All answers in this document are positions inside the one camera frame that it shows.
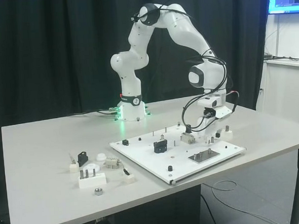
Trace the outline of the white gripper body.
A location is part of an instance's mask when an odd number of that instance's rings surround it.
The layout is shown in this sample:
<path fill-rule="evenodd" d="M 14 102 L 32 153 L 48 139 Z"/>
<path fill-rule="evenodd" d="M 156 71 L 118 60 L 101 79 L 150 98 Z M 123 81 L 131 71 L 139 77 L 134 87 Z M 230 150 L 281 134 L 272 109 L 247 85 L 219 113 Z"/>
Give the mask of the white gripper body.
<path fill-rule="evenodd" d="M 200 126 L 197 127 L 197 130 L 203 129 L 204 127 L 209 125 L 209 123 L 211 123 L 215 119 L 215 117 L 204 119 L 204 121 L 202 121 L 202 119 L 202 117 L 198 118 L 197 122 L 200 123 Z M 211 125 L 206 127 L 203 131 L 197 132 L 197 137 L 202 139 L 213 137 L 216 134 L 217 130 L 221 130 L 225 125 L 226 123 L 224 120 L 216 120 Z"/>

